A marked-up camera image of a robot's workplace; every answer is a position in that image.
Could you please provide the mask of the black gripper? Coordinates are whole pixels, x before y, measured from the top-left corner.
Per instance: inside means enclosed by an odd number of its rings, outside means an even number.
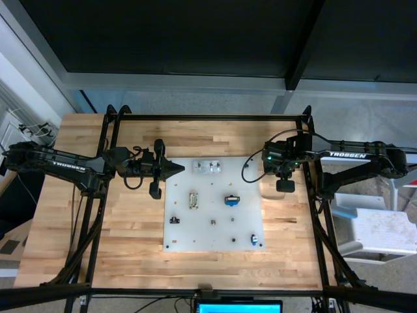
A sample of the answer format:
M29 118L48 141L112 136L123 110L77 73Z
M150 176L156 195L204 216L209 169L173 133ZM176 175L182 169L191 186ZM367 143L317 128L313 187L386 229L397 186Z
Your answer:
M160 200L162 197L162 189L159 182L162 179L162 168L164 161L164 180L183 172L184 166L174 163L172 160L165 158L165 144L162 139L154 142L154 151L144 149L140 160L140 178L152 178L149 185L149 194L154 200Z
M293 193L295 191L295 182L291 180L293 174L292 165L280 166L277 170L276 190L278 192Z

